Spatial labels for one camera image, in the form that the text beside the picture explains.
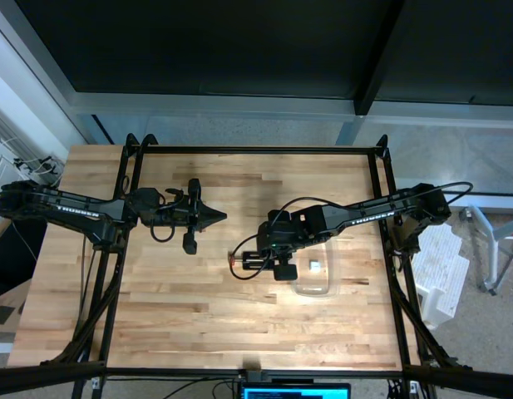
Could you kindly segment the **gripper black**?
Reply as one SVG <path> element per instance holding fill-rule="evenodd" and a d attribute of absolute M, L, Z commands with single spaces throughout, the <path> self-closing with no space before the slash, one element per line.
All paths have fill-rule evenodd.
<path fill-rule="evenodd" d="M 202 229 L 207 229 L 213 224 L 217 224 L 227 219 L 225 212 L 210 208 L 201 201 L 201 184 L 198 179 L 190 179 L 188 190 L 177 200 L 177 205 L 172 213 L 174 229 L 184 228 L 182 248 L 188 255 L 196 255 L 197 242 L 195 233 L 200 229 L 199 217 L 202 206 L 202 214 L 206 217 L 202 222 Z"/>
<path fill-rule="evenodd" d="M 287 211 L 271 210 L 268 213 L 269 224 L 266 228 L 266 249 L 273 261 L 273 273 L 276 281 L 294 281 L 298 278 L 295 264 L 291 264 L 294 245 L 299 240 L 298 226 Z"/>

